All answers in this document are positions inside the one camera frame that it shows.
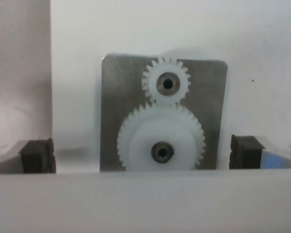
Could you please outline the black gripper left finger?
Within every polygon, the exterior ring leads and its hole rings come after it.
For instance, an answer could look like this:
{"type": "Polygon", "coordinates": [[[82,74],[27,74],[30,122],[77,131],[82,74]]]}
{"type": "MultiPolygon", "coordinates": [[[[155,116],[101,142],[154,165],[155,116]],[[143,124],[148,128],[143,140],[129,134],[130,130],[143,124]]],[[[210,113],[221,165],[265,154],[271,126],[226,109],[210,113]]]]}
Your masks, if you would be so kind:
{"type": "Polygon", "coordinates": [[[17,141],[0,155],[0,174],[56,173],[52,138],[17,141]]]}

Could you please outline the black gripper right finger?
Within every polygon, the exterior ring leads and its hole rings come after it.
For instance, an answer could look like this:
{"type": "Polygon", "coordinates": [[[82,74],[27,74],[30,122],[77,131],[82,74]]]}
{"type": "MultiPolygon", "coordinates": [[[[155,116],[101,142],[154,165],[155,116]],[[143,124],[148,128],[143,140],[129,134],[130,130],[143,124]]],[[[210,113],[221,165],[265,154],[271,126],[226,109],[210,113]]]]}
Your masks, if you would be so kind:
{"type": "Polygon", "coordinates": [[[280,149],[265,136],[231,136],[230,169],[291,168],[291,151],[280,149]]]}

